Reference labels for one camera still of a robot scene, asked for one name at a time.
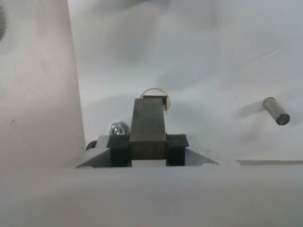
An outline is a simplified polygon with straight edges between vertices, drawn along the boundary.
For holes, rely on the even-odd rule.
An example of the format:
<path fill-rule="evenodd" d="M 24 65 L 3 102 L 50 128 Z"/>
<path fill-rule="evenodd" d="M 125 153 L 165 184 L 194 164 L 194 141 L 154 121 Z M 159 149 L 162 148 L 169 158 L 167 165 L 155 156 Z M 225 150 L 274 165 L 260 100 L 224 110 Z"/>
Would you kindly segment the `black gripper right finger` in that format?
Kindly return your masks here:
<path fill-rule="evenodd" d="M 199 154 L 190 148 L 185 134 L 167 134 L 166 166 L 202 166 L 218 162 Z"/>

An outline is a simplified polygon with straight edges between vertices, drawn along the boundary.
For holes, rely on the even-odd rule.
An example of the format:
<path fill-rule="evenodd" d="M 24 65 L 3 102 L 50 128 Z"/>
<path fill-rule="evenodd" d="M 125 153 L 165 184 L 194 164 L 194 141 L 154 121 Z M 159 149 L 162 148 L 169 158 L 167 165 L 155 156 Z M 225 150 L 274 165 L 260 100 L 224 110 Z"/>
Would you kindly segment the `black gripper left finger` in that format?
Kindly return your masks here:
<path fill-rule="evenodd" d="M 127 136 L 100 136 L 86 146 L 85 153 L 76 159 L 76 168 L 129 167 Z"/>

